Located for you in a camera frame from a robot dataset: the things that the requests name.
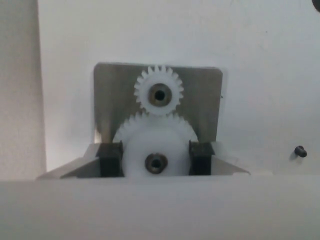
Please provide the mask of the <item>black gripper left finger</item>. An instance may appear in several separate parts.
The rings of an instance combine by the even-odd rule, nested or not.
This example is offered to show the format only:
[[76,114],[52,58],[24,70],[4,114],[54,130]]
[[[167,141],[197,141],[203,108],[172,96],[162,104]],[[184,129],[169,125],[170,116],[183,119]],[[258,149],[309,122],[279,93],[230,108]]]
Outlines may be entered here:
[[92,143],[82,157],[50,170],[39,179],[92,179],[123,177],[123,144]]

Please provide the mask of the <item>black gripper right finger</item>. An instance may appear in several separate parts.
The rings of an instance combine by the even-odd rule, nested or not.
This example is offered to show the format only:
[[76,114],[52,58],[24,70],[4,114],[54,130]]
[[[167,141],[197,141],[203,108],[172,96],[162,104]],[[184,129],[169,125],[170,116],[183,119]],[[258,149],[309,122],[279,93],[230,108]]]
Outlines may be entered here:
[[189,176],[233,176],[236,174],[251,175],[247,169],[230,163],[218,156],[213,142],[189,141],[188,155],[190,160]]

